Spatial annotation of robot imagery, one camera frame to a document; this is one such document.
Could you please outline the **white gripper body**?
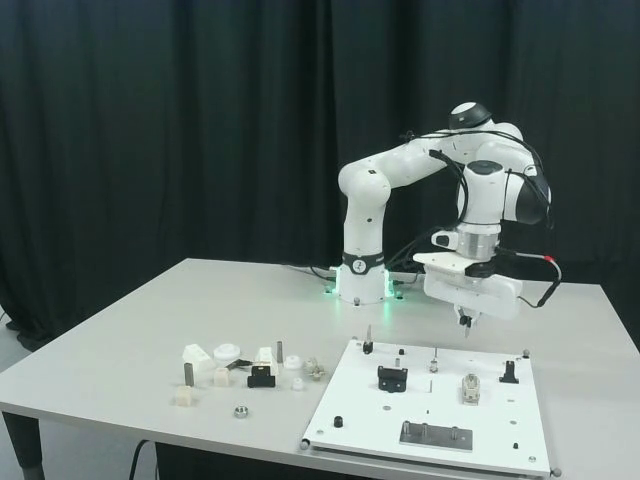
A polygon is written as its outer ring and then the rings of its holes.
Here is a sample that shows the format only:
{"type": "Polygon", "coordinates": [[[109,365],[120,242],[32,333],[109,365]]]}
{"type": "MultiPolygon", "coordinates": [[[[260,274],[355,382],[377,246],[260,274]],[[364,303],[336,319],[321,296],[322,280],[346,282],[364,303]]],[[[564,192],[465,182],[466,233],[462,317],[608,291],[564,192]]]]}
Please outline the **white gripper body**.
{"type": "Polygon", "coordinates": [[[427,296],[452,304],[456,310],[514,319],[520,310],[521,281],[502,275],[480,279],[427,272],[423,283],[427,296]]]}

